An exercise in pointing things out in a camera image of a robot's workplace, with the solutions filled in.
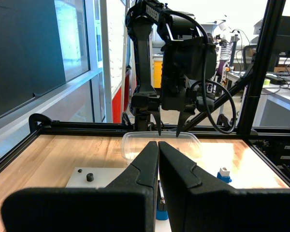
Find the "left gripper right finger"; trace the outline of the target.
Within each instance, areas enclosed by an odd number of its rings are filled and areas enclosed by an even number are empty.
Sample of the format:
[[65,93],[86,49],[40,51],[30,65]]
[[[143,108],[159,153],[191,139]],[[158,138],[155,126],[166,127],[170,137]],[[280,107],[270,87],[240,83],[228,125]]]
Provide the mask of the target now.
[[290,232],[290,189],[236,189],[159,143],[159,175],[174,232]]

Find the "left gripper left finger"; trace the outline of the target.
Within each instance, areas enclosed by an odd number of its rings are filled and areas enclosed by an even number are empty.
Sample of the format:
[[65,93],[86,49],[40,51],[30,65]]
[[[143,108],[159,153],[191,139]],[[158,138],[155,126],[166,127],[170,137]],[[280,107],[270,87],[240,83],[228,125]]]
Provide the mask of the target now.
[[25,188],[1,206],[8,232],[152,232],[159,149],[149,142],[104,188]]

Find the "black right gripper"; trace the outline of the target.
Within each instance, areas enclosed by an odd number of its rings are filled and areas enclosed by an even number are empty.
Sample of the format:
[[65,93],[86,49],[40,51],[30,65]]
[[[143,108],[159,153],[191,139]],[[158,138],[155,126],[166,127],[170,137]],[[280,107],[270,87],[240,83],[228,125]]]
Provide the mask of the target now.
[[139,40],[135,46],[135,68],[137,88],[131,99],[133,113],[151,112],[159,136],[161,136],[161,107],[163,110],[180,111],[176,137],[185,125],[192,112],[195,101],[186,80],[200,81],[203,76],[212,78],[216,67],[215,45],[205,46],[202,38],[165,44],[162,47],[163,62],[161,76],[161,93],[151,85],[149,40]]

